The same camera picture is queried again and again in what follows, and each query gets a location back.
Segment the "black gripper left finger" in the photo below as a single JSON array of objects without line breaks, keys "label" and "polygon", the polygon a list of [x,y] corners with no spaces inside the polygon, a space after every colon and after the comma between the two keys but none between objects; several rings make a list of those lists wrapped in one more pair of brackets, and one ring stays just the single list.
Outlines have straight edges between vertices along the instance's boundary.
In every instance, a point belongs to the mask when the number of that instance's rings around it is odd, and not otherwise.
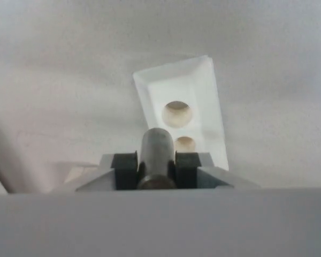
[{"label": "black gripper left finger", "polygon": [[137,188],[137,152],[103,155],[94,178],[76,191],[132,191]]}]

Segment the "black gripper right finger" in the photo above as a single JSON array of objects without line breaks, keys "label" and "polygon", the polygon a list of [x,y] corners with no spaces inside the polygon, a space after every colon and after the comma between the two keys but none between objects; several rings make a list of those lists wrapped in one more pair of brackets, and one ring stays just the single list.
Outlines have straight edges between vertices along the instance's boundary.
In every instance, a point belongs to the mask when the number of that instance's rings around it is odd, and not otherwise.
[{"label": "black gripper right finger", "polygon": [[209,153],[176,152],[175,177],[178,189],[260,188],[251,181],[216,167]]}]

